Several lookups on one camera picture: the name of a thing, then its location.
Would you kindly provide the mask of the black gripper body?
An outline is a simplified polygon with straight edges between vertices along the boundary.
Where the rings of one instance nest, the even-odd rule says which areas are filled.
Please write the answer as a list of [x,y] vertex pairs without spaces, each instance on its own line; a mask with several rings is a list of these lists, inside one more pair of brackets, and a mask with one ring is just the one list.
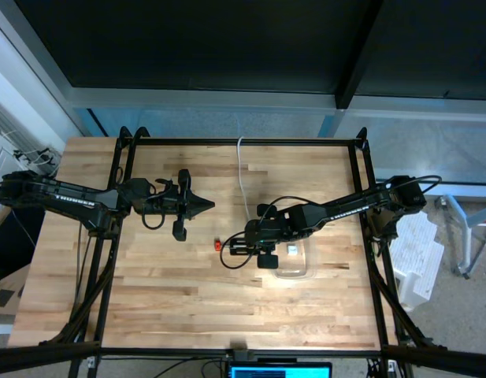
[[246,251],[257,257],[260,269],[277,269],[279,258],[273,251],[277,244],[290,240],[289,221],[273,204],[258,205],[257,213],[259,218],[248,221],[244,229]]
[[173,222],[173,237],[176,241],[187,239],[187,230],[184,227],[187,218],[187,209],[190,203],[187,201],[187,191],[191,189],[191,175],[187,169],[181,169],[178,173],[178,184],[171,180],[156,179],[156,183],[164,185],[164,189],[158,194],[161,214],[175,215]]

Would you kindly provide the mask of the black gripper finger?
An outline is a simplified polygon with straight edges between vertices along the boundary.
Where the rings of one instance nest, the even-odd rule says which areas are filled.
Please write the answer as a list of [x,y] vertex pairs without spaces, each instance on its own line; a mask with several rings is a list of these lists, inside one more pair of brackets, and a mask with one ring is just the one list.
[[207,204],[207,205],[192,205],[189,206],[187,209],[187,218],[189,220],[192,220],[196,216],[198,216],[200,213],[206,212],[212,208],[214,208],[214,204]]
[[195,195],[192,190],[187,191],[187,201],[191,205],[214,205],[214,202]]

